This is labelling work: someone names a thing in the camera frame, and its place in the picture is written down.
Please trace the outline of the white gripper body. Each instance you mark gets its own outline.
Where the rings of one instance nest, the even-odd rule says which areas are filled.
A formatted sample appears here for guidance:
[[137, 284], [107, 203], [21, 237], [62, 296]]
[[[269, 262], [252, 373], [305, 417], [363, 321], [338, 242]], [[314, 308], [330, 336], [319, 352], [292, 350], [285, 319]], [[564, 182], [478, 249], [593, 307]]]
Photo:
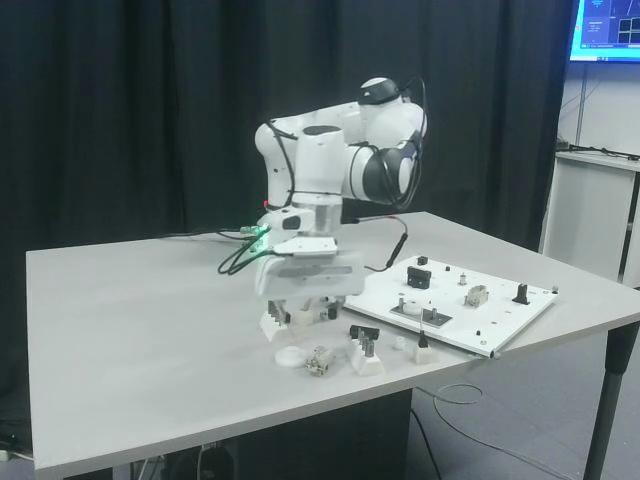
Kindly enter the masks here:
[[335, 256], [271, 256], [257, 269], [255, 290], [264, 299], [306, 299], [360, 294], [365, 284], [359, 252]]

